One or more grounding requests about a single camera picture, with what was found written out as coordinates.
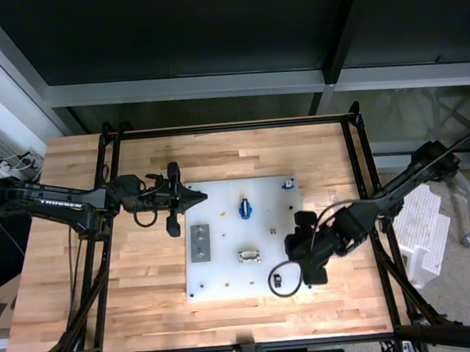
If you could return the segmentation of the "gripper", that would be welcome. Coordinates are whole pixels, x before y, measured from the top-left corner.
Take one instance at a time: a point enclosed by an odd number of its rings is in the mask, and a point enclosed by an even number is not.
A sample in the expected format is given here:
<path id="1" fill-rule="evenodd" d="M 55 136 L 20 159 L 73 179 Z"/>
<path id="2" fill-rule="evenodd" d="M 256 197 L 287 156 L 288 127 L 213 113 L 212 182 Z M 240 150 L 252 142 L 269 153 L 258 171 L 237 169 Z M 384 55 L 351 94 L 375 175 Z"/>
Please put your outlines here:
<path id="1" fill-rule="evenodd" d="M 294 223 L 294 232 L 285 237 L 287 258 L 299 265 L 305 285 L 327 283 L 326 264 L 335 250 L 330 227 L 313 211 L 296 212 Z"/>
<path id="2" fill-rule="evenodd" d="M 183 213 L 180 206 L 180 192 L 182 184 L 180 183 L 180 169 L 176 162 L 169 162 L 167 165 L 167 176 L 161 178 L 160 187 L 154 195 L 154 204 L 159 213 L 168 212 L 166 219 L 167 234 L 180 236 L 180 224 L 177 215 Z M 186 209 L 208 200 L 207 194 L 203 192 L 201 185 L 188 184 L 185 187 L 185 196 L 189 199 L 185 202 Z"/>

